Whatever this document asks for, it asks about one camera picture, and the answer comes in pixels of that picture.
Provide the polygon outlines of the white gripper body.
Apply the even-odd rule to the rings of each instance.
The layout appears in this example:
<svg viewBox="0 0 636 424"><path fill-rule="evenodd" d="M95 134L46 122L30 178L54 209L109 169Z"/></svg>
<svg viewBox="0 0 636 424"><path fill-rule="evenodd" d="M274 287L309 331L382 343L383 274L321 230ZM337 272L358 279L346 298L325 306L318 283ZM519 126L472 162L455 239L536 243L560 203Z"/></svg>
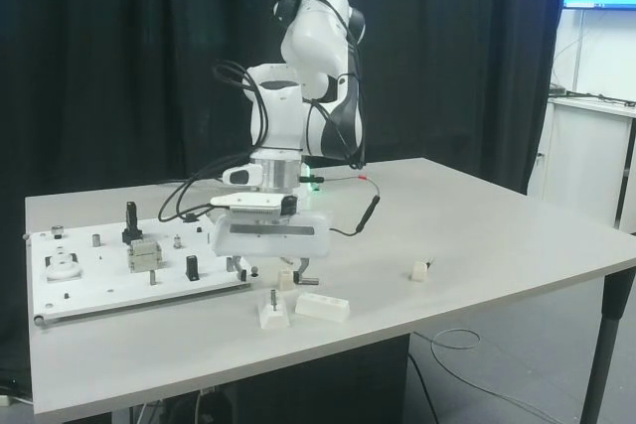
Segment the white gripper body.
<svg viewBox="0 0 636 424"><path fill-rule="evenodd" d="M329 253L330 222L318 212L300 212L278 222L221 215L211 232L217 255L320 258Z"/></svg>

